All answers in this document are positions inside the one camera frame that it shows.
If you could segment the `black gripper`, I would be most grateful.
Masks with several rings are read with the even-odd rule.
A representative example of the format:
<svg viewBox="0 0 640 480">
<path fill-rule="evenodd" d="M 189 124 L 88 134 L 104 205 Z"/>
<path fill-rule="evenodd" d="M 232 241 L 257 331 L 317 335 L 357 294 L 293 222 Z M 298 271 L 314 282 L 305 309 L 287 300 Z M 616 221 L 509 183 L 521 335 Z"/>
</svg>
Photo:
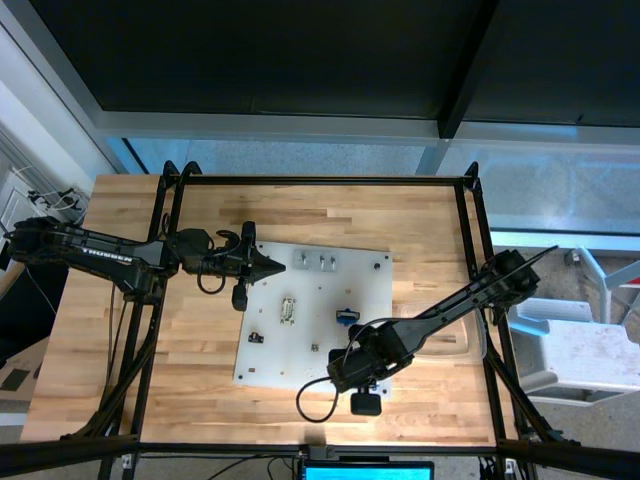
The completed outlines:
<svg viewBox="0 0 640 480">
<path fill-rule="evenodd" d="M 213 250 L 214 271 L 224 279 L 235 278 L 237 284 L 233 287 L 231 302 L 236 311 L 244 312 L 247 308 L 247 285 L 249 284 L 253 267 L 261 268 L 254 272 L 254 283 L 266 278 L 284 273 L 286 266 L 265 256 L 259 248 L 255 249 L 256 225 L 254 222 L 244 222 L 241 233 L 230 230 L 218 230 L 218 237 L 225 240 L 222 247 Z"/>
<path fill-rule="evenodd" d="M 391 358 L 373 349 L 332 349 L 328 355 L 327 373 L 339 394 L 355 389 L 350 396 L 352 414 L 380 414 L 381 396 L 370 390 L 387 377 Z"/>
</svg>

